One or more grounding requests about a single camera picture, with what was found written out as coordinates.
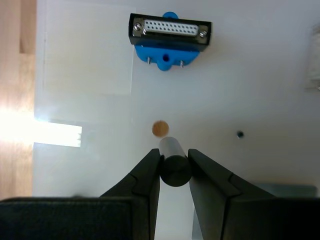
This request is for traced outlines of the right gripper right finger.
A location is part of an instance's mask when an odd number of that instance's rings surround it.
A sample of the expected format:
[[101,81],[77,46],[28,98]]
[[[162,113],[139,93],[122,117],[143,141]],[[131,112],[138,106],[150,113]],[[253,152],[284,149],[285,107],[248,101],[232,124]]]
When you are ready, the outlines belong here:
[[310,240],[320,230],[319,198],[274,196],[196,149],[189,181],[205,240]]

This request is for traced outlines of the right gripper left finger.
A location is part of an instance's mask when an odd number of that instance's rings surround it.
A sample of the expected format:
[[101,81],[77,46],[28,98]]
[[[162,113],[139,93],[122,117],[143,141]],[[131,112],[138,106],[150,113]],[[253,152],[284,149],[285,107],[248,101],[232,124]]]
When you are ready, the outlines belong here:
[[3,240],[152,240],[161,155],[152,149],[98,197],[16,197],[0,203]]

